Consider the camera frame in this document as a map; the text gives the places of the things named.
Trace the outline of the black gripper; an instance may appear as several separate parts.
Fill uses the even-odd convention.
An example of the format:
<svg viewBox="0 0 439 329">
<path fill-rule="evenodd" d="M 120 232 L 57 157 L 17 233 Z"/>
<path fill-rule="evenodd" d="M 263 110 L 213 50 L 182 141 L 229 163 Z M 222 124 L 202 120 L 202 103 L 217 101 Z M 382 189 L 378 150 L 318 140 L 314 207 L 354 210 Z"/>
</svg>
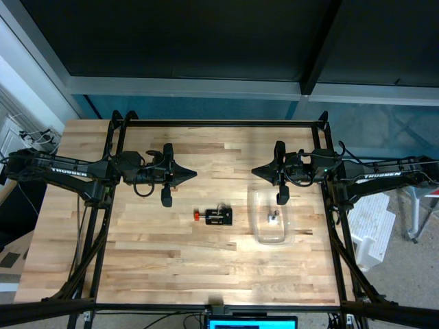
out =
<svg viewBox="0 0 439 329">
<path fill-rule="evenodd" d="M 286 146 L 283 141 L 276 141 L 274 147 L 274 164 L 275 164 L 275 180 L 274 185 L 279 187 L 276 195 L 276 203 L 285 205 L 289 200 L 289 188 L 287 183 L 290 182 L 295 186 L 300 186 L 302 182 L 302 161 L 299 154 L 287 153 Z M 273 175 L 269 172 L 273 170 L 273 162 L 252 169 L 252 174 L 273 184 Z"/>
<path fill-rule="evenodd" d="M 171 143 L 167 143 L 163 146 L 163 159 L 154 167 L 155 182 L 159 182 L 163 185 L 161 190 L 161 203 L 166 208 L 172 207 L 171 188 L 174 182 L 175 175 L 175 187 L 195 178 L 196 171 L 184 168 L 174 161 L 174 149 Z"/>
</svg>

